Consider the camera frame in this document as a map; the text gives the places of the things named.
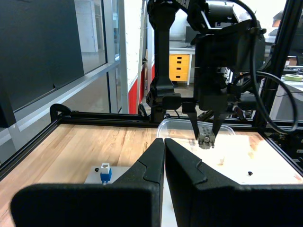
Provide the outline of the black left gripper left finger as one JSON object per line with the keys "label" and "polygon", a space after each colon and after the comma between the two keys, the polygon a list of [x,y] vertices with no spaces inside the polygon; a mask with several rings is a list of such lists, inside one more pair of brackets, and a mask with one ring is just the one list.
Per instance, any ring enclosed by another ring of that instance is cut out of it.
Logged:
{"label": "black left gripper left finger", "polygon": [[10,203],[17,227],[159,227],[165,146],[155,139],[112,184],[34,184]]}

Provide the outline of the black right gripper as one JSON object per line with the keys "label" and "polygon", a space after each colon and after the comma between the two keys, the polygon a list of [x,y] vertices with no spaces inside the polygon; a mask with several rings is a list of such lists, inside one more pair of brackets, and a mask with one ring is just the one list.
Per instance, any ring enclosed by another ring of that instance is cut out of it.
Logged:
{"label": "black right gripper", "polygon": [[[163,97],[163,109],[175,110],[181,105],[199,106],[200,110],[213,111],[214,120],[212,132],[216,137],[221,125],[228,117],[234,106],[242,110],[256,110],[257,102],[252,94],[244,94],[242,86],[226,84],[223,74],[214,68],[207,70],[195,69],[193,97],[181,97],[180,94],[167,94]],[[195,139],[199,137],[197,112],[187,113],[192,124]]]}

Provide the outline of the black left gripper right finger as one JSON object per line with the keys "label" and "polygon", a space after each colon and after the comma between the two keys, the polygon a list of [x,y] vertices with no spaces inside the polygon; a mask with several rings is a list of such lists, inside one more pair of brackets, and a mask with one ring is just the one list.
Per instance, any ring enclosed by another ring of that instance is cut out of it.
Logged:
{"label": "black left gripper right finger", "polygon": [[180,227],[300,227],[301,185],[241,185],[165,139],[166,178]]}

